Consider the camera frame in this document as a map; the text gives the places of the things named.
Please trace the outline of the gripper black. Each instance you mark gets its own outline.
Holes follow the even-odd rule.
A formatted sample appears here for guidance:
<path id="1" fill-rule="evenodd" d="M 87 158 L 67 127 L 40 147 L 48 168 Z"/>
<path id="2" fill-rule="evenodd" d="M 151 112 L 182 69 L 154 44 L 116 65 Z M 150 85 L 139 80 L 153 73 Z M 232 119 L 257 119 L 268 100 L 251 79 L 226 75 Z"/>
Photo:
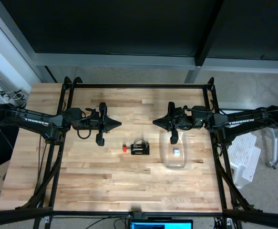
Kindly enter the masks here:
<path id="1" fill-rule="evenodd" d="M 113 130 L 114 128 L 121 126 L 122 123 L 108 117 L 107 105 L 105 102 L 101 102 L 99 104 L 99 111 L 95 112 L 95 114 L 90 120 L 90 125 L 92 130 L 98 130 L 98 134 L 96 135 L 96 140 L 95 140 L 97 145 L 104 146 L 105 140 L 103 138 L 103 134 Z"/>
<path id="2" fill-rule="evenodd" d="M 169 102 L 168 104 L 168 114 L 164 117 L 158 118 L 153 121 L 153 124 L 166 130 L 171 131 L 170 143 L 172 145 L 177 144 L 178 142 L 178 129 L 180 130 L 189 130 L 190 121 L 189 117 L 185 113 L 187 106 L 175 107 L 174 102 Z"/>

